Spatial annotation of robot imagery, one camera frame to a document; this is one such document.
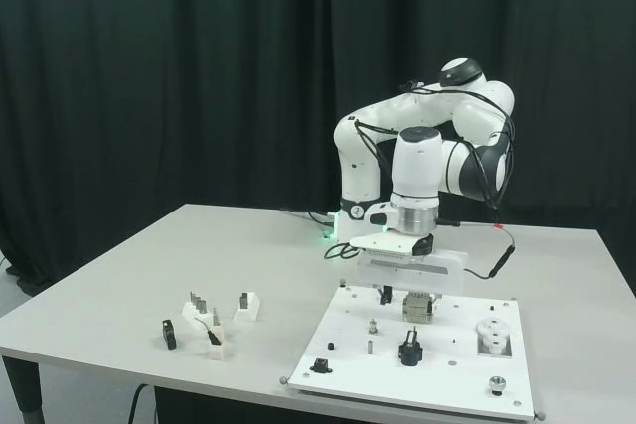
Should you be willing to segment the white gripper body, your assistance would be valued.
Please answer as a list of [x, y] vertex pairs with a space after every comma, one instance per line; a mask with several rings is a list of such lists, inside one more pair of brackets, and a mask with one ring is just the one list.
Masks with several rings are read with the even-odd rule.
[[462, 294], [468, 254], [437, 249], [412, 256], [363, 251], [357, 262], [359, 280], [408, 292]]

